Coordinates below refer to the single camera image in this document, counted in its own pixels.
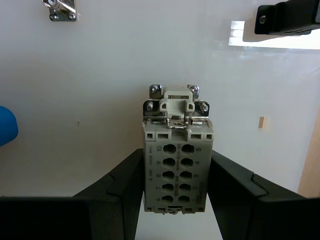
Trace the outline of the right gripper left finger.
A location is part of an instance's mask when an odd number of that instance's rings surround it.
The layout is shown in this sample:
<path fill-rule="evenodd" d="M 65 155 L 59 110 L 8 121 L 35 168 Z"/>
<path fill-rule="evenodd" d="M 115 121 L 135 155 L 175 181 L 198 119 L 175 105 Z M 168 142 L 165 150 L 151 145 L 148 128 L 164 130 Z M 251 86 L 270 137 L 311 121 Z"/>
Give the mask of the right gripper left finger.
<path fill-rule="evenodd" d="M 137 149 L 72 197 L 1 197 L 2 240 L 133 240 L 145 185 Z"/>

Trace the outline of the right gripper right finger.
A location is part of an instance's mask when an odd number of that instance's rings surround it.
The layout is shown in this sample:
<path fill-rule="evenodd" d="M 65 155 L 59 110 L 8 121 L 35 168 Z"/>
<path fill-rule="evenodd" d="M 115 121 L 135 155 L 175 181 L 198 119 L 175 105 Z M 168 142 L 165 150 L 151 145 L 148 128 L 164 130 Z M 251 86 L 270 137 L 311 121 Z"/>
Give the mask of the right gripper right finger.
<path fill-rule="evenodd" d="M 318 240 L 320 199 L 306 198 L 213 151 L 208 196 L 224 240 Z"/>

